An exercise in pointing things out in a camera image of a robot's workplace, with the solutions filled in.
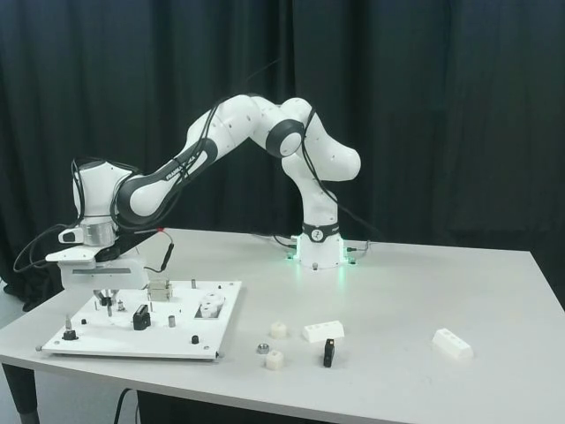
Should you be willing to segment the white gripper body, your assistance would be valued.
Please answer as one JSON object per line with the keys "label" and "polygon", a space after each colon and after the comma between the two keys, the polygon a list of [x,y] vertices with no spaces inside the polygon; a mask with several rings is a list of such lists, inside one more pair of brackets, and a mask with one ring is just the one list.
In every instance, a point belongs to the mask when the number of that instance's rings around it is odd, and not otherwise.
{"label": "white gripper body", "polygon": [[65,289],[141,289],[148,284],[146,263],[138,255],[124,255],[112,261],[60,261]]}

